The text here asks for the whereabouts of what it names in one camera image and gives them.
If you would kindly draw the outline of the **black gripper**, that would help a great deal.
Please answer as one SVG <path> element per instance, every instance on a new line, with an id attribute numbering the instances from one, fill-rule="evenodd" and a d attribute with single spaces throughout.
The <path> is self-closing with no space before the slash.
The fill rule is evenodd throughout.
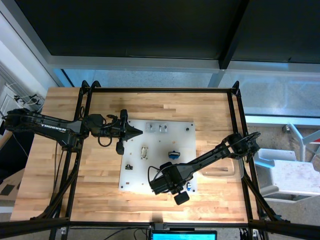
<path id="1" fill-rule="evenodd" d="M 170 191 L 173 195 L 175 203 L 179 206 L 190 200 L 188 193 L 183 187 L 178 187 Z"/>
<path id="2" fill-rule="evenodd" d="M 116 147 L 115 147 L 117 154 L 124 154 L 125 141 L 138 137 L 142 134 L 143 134 L 142 130 L 135 128 L 134 126 L 131 125 L 131 122 L 128 121 L 128 111 L 126 109 L 122 109 L 120 111 L 119 119 L 111 127 L 111 130 L 110 130 L 110 136 L 112 138 L 118 138 L 118 142 L 116 143 Z"/>

